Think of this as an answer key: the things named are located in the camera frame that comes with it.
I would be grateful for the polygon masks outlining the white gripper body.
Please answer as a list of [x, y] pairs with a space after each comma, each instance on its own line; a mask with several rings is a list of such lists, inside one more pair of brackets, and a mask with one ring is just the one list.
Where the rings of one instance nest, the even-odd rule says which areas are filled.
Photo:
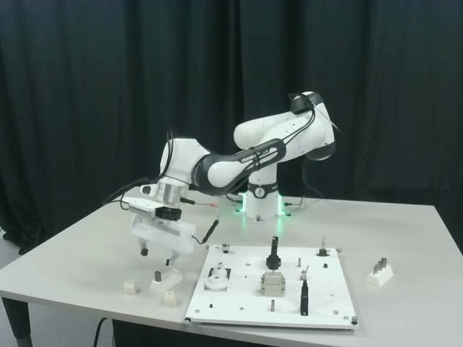
[[172, 252], [191, 253], [195, 247], [193, 236], [196, 226], [182, 220], [164, 221], [151, 220], [145, 216], [135, 215], [132, 219], [131, 233], [138, 239], [142, 238], [170, 249]]

